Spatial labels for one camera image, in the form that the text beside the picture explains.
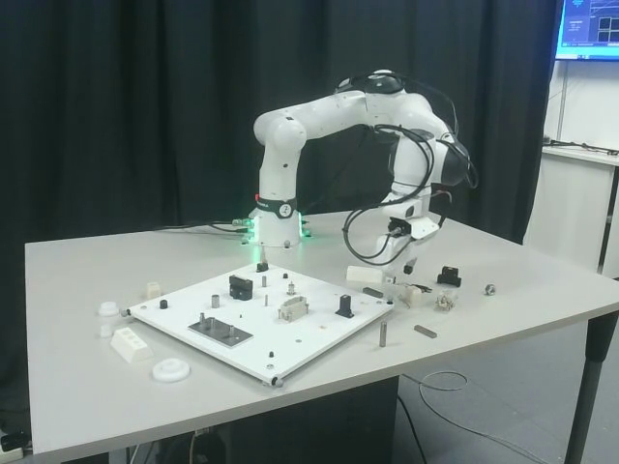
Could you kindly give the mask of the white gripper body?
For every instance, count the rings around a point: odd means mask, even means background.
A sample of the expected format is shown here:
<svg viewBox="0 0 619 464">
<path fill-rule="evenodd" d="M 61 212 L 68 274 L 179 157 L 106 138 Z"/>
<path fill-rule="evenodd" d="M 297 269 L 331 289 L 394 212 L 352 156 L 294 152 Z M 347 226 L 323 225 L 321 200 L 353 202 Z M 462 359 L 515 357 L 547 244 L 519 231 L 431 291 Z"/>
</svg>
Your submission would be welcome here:
<svg viewBox="0 0 619 464">
<path fill-rule="evenodd" d="M 372 264 L 395 270 L 414 266 L 420 255 L 420 247 L 410 235 L 380 236 L 376 247 L 377 256 L 372 258 Z"/>
</svg>

